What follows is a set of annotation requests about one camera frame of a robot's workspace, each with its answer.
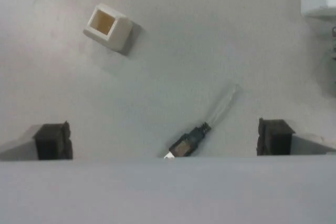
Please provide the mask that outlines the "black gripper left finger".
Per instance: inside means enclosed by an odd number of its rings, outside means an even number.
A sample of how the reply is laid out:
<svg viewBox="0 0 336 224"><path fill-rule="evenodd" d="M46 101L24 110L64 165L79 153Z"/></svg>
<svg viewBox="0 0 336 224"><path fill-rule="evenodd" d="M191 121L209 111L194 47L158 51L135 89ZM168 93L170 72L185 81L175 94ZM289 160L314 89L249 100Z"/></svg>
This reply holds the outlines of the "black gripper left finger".
<svg viewBox="0 0 336 224"><path fill-rule="evenodd" d="M32 125L18 139L1 144L1 161L72 160L68 121Z"/></svg>

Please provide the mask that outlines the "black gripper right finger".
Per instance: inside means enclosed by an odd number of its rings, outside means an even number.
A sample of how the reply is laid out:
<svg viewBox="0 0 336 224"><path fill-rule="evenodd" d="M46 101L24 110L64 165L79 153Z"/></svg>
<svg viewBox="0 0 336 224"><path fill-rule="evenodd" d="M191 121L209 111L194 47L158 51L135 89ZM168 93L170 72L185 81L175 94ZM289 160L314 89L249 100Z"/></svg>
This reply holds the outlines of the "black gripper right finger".
<svg viewBox="0 0 336 224"><path fill-rule="evenodd" d="M335 146L311 133L297 133L283 119L259 119L258 156L335 154Z"/></svg>

